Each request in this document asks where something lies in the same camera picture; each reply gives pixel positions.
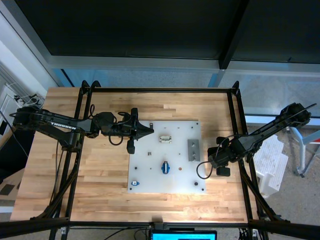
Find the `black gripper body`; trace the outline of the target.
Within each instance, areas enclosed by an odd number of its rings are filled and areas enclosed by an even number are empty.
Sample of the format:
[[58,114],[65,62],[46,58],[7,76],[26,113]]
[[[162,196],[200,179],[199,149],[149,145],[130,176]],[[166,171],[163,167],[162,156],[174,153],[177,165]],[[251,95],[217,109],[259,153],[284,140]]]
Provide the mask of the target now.
[[118,145],[123,142],[124,137],[128,137],[126,150],[129,154],[133,155],[135,153],[134,140],[138,132],[138,109],[132,108],[130,113],[120,111],[117,114],[122,116],[122,120],[116,122],[114,136],[121,138]]
[[228,145],[208,148],[207,156],[212,168],[216,170],[217,176],[229,177],[231,175],[228,164],[234,159],[235,155]]

